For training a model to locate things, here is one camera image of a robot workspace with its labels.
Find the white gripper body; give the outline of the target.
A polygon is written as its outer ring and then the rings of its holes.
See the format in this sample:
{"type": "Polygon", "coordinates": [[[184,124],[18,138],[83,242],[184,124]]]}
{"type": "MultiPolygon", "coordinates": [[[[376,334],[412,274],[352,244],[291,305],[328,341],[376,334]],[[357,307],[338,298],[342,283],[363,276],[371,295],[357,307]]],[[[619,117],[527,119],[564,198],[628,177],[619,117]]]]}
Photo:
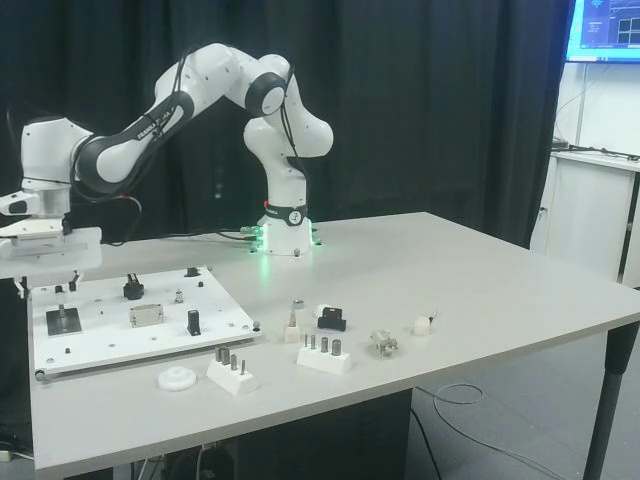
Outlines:
{"type": "Polygon", "coordinates": [[[1,240],[1,278],[21,278],[94,269],[102,263],[102,231],[76,229],[68,235],[1,240]]]}

